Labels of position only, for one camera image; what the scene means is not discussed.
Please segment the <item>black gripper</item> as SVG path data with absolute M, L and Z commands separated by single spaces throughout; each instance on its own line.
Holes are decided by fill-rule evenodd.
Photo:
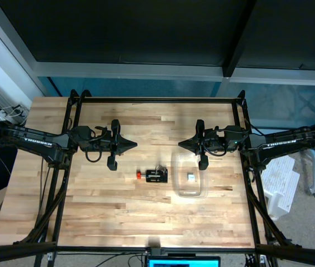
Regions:
M 86 147 L 86 159 L 91 163 L 98 162 L 103 152 L 109 152 L 110 155 L 107 159 L 107 166 L 110 170 L 117 170 L 116 155 L 118 154 L 118 137 L 120 136 L 121 126 L 118 120 L 111 122 L 111 130 L 107 127 L 96 126 L 96 130 L 100 130 L 99 136 L 91 137 Z M 120 153 L 123 154 L 126 151 L 137 147 L 137 143 L 120 136 L 120 143 L 122 144 Z M 98 152 L 99 157 L 96 160 L 91 160 L 88 156 L 89 152 Z
M 207 154 L 214 157 L 222 157 L 226 154 L 226 144 L 222 141 L 222 138 L 218 136 L 219 131 L 220 128 L 218 126 L 205 129 L 204 121 L 197 120 L 196 135 L 178 143 L 179 147 L 199 156 L 199 170 L 206 170 L 209 166 Z

